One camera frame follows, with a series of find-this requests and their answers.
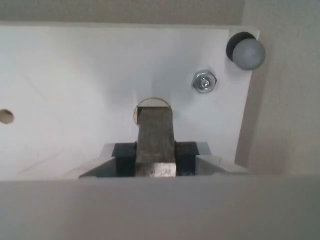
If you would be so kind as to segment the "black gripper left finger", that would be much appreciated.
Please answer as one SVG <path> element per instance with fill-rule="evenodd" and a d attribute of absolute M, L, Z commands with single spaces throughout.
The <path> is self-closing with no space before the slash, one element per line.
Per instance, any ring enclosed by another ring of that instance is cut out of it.
<path fill-rule="evenodd" d="M 136 142 L 105 144 L 99 157 L 81 166 L 79 178 L 134 177 L 136 151 Z"/>

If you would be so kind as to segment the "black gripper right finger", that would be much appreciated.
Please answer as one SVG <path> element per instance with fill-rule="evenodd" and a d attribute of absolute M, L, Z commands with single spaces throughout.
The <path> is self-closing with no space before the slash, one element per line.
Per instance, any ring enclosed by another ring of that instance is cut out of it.
<path fill-rule="evenodd" d="M 248 174 L 246 168 L 213 155 L 206 142 L 176 142 L 175 159 L 180 177 Z"/>

